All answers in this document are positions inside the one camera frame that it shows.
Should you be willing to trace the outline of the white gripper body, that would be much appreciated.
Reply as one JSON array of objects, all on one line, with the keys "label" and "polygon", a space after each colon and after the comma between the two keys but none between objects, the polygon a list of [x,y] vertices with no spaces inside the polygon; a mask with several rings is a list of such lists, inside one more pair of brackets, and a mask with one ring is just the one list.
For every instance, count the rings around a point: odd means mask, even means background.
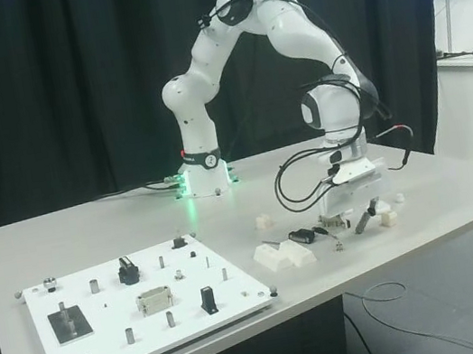
[{"label": "white gripper body", "polygon": [[391,176],[385,159],[342,165],[337,174],[321,181],[322,214],[336,217],[390,190]]}]

